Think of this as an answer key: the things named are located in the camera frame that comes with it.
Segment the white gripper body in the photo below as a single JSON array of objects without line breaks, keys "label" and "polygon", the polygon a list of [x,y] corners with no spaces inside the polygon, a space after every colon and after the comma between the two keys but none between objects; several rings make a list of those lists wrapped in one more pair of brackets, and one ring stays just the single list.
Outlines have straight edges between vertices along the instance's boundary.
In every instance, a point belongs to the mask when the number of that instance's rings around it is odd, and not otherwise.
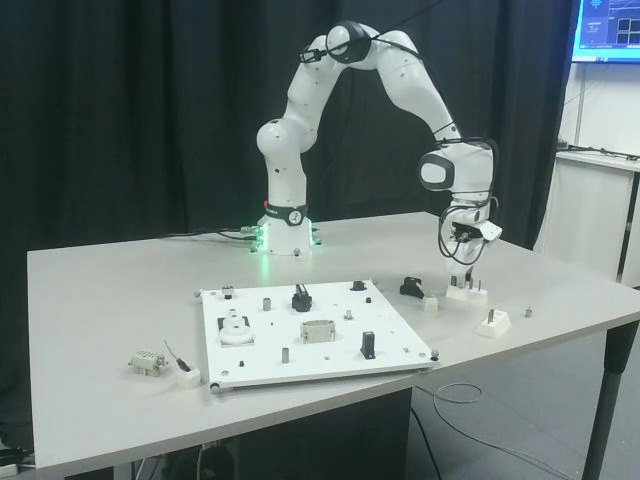
[{"label": "white gripper body", "polygon": [[479,260],[485,241],[482,238],[457,242],[454,239],[446,243],[451,257],[446,260],[446,269],[450,275],[466,275]]}]

